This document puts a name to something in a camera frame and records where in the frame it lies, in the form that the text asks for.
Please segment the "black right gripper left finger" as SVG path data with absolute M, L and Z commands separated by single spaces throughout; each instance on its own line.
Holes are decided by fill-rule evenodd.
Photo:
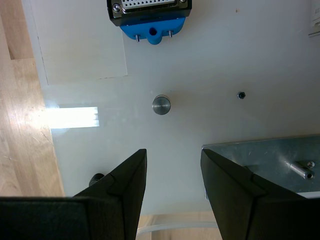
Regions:
M 73 197 L 2 197 L 3 240 L 133 240 L 147 178 L 139 149 Z

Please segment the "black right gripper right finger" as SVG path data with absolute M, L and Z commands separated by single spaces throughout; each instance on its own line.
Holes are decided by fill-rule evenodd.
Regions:
M 224 240 L 318 240 L 320 200 L 279 186 L 210 150 L 201 172 Z

